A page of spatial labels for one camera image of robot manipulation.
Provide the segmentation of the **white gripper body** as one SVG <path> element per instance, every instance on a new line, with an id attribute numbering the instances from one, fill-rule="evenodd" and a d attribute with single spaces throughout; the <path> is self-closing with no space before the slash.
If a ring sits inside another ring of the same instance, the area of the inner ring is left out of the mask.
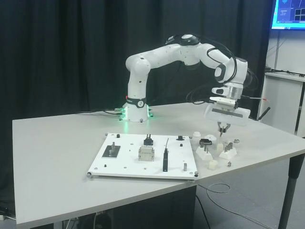
<path id="1" fill-rule="evenodd" d="M 250 110 L 240 107 L 234 111 L 228 111 L 216 107 L 214 104 L 210 104 L 205 110 L 205 118 L 220 123 L 245 126 L 248 122 L 250 113 Z"/>

